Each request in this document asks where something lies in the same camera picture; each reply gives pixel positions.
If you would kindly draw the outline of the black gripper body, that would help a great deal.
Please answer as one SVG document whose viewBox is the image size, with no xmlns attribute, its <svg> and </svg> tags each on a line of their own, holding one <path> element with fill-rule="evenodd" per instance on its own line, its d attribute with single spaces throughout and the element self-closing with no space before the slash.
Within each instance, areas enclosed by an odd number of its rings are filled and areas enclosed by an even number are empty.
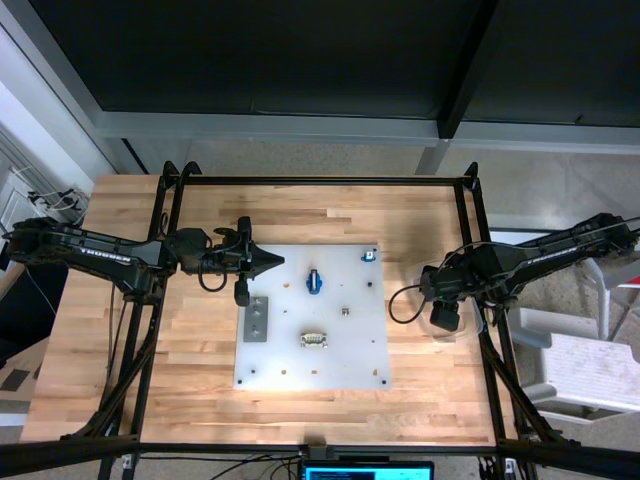
<svg viewBox="0 0 640 480">
<path fill-rule="evenodd" d="M 222 242 L 215 249 L 218 271 L 227 278 L 234 274 L 234 300 L 238 306 L 248 306 L 250 294 L 248 279 L 252 276 L 252 226 L 248 216 L 238 219 L 237 228 L 218 227 L 215 233 L 222 237 Z"/>
<path fill-rule="evenodd" d="M 428 302 L 463 301 L 468 297 L 468 268 L 426 265 L 421 272 L 421 293 Z"/>
</svg>

